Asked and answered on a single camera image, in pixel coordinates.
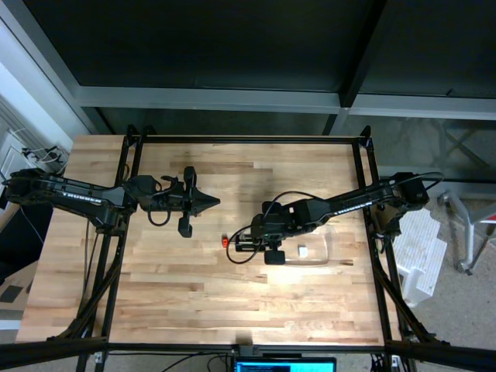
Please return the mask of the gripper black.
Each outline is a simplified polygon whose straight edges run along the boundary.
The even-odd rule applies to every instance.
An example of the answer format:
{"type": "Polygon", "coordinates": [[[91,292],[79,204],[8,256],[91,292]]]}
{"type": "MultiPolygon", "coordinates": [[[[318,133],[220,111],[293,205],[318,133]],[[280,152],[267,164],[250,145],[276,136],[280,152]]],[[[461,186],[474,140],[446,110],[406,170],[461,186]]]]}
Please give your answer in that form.
{"type": "Polygon", "coordinates": [[[197,174],[193,167],[188,166],[184,169],[183,181],[180,182],[177,177],[163,176],[163,180],[170,183],[164,191],[163,201],[166,205],[166,212],[181,212],[182,216],[178,220],[178,232],[182,237],[192,237],[192,226],[190,223],[193,213],[194,200],[198,203],[195,205],[195,214],[200,215],[207,209],[213,208],[220,204],[220,200],[211,195],[207,195],[196,187],[197,174]]]}
{"type": "Polygon", "coordinates": [[[266,265],[284,265],[285,253],[279,250],[284,236],[285,220],[282,206],[276,201],[265,201],[262,212],[251,222],[251,237],[256,249],[263,251],[266,265]]]}

